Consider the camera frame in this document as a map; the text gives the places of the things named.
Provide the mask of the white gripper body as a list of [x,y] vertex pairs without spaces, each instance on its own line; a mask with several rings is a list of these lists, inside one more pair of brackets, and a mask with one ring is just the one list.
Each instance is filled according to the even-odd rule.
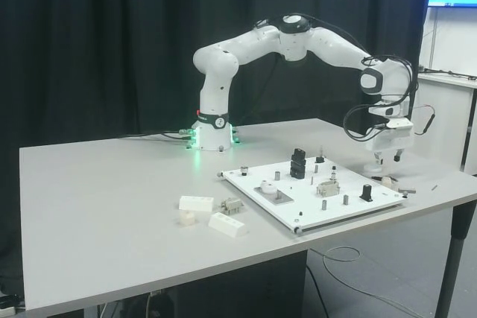
[[404,150],[414,143],[414,125],[407,118],[390,118],[383,128],[373,129],[367,150],[378,153],[386,150]]

